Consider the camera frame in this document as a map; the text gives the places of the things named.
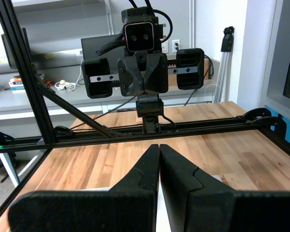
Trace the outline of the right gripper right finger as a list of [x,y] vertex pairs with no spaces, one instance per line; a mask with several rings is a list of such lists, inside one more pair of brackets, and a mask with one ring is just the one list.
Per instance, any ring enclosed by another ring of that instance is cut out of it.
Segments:
[[290,191],[234,190],[170,146],[160,153],[173,232],[290,232]]

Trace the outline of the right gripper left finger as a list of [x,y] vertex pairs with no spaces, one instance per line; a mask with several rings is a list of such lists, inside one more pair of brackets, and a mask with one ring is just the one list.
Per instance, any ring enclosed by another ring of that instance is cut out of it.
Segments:
[[159,146],[151,145],[108,191],[33,191],[9,208],[13,232],[154,232]]

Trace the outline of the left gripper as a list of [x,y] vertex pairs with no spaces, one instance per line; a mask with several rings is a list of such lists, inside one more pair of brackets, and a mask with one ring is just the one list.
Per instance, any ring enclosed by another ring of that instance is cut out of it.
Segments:
[[121,57],[117,72],[111,73],[108,59],[86,59],[82,73],[89,98],[107,98],[119,87],[124,97],[157,95],[169,89],[169,76],[176,76],[180,90],[200,89],[204,84],[204,51],[181,49],[173,60],[164,53],[136,52]]

